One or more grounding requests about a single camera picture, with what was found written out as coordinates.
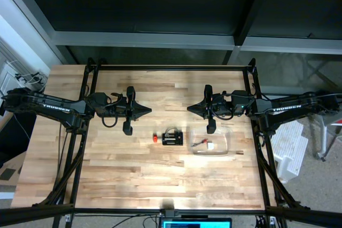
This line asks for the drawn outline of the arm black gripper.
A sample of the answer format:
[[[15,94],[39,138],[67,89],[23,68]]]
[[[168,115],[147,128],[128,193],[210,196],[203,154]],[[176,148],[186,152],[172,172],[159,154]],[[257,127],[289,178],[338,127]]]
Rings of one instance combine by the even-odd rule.
[[[214,94],[211,85],[205,85],[204,100],[205,100],[205,119],[208,119],[207,133],[213,134],[216,131],[216,121],[214,117],[217,117],[221,121],[229,121],[232,119],[232,108],[227,105],[224,99],[226,94]],[[191,105],[187,107],[187,111],[196,114],[203,118],[203,102]]]
[[[118,122],[118,118],[124,117],[126,120],[123,123],[122,131],[125,135],[132,135],[133,128],[131,126],[131,121],[134,119],[133,110],[134,110],[134,102],[135,102],[135,89],[132,86],[127,87],[126,97],[123,94],[112,93],[113,96],[117,97],[115,102],[109,103],[104,107],[103,111],[103,125],[107,128],[113,128],[116,126]],[[151,108],[143,106],[139,103],[135,103],[135,108],[138,110],[147,110],[147,111],[137,111],[135,114],[136,118],[140,118],[146,114],[152,112]],[[113,125],[107,125],[105,123],[106,117],[114,117],[115,121]]]

